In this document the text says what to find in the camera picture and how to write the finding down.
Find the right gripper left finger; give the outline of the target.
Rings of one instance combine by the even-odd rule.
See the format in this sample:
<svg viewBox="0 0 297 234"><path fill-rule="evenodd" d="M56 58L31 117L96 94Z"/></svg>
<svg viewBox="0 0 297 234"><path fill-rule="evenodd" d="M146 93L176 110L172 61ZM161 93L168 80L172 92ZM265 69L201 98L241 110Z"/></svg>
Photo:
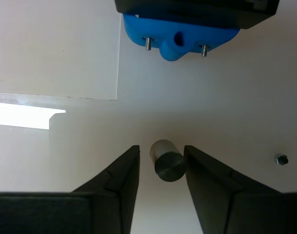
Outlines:
<svg viewBox="0 0 297 234"><path fill-rule="evenodd" d="M134 145L72 192L0 192L0 234L128 234L139 166Z"/></svg>

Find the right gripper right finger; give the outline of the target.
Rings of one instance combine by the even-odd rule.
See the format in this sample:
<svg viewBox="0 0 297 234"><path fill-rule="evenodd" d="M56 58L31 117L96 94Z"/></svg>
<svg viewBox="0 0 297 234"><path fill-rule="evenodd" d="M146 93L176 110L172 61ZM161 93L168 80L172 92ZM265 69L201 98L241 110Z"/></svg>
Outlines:
<svg viewBox="0 0 297 234"><path fill-rule="evenodd" d="M194 146L186 179L205 234L297 234L297 193L281 193Z"/></svg>

